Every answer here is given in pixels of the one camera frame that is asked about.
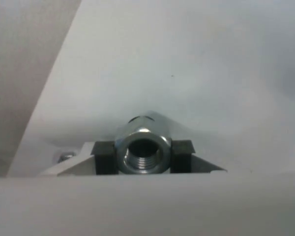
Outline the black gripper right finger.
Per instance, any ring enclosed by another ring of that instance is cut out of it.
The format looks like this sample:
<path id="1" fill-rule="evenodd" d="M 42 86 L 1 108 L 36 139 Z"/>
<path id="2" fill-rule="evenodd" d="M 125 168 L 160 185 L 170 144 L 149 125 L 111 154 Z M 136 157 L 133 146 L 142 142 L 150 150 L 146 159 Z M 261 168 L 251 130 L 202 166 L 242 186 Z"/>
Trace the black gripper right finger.
<path id="1" fill-rule="evenodd" d="M 173 140 L 171 147 L 171 174 L 211 173 L 227 171 L 195 155 L 191 140 Z"/>

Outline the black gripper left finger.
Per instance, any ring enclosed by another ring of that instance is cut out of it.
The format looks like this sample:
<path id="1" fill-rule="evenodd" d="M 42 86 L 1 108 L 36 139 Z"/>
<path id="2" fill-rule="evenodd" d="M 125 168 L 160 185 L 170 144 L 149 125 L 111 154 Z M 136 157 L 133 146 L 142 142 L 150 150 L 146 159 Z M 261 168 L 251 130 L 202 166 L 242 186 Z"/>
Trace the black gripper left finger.
<path id="1" fill-rule="evenodd" d="M 85 143 L 80 152 L 66 152 L 60 161 L 41 175 L 116 175 L 117 163 L 113 141 Z"/>

